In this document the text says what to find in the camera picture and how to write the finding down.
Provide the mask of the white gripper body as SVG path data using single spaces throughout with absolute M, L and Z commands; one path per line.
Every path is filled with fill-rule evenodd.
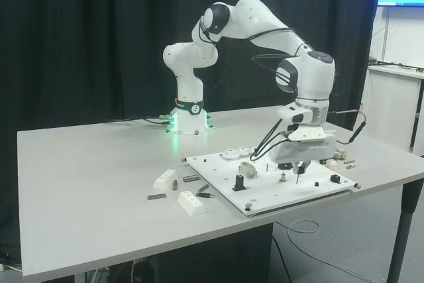
M 335 130 L 325 130 L 321 125 L 292 124 L 272 142 L 268 156 L 276 164 L 308 162 L 330 159 L 335 149 Z

